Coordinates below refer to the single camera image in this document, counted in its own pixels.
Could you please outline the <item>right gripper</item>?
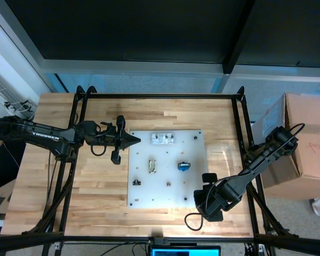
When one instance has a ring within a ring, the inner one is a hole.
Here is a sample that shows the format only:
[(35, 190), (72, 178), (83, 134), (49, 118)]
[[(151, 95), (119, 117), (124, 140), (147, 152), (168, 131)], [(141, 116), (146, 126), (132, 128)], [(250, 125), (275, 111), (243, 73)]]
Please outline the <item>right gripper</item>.
[(221, 200), (218, 199), (215, 173), (202, 174), (203, 188), (194, 191), (194, 201), (198, 212), (208, 222), (220, 222), (223, 220)]

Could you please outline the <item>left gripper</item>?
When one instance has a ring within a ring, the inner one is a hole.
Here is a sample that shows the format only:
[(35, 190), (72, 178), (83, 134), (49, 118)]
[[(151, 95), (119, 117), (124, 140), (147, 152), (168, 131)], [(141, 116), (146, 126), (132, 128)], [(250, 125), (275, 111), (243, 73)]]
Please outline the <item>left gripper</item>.
[(114, 150), (111, 152), (111, 161), (115, 165), (120, 165), (121, 156), (119, 155), (119, 150), (121, 148), (121, 144), (122, 144), (122, 149), (126, 149), (132, 145), (140, 143), (141, 139), (133, 135), (130, 135), (129, 133), (124, 131), (125, 118), (122, 115), (117, 116), (116, 127), (117, 127), (117, 131), (115, 132)]

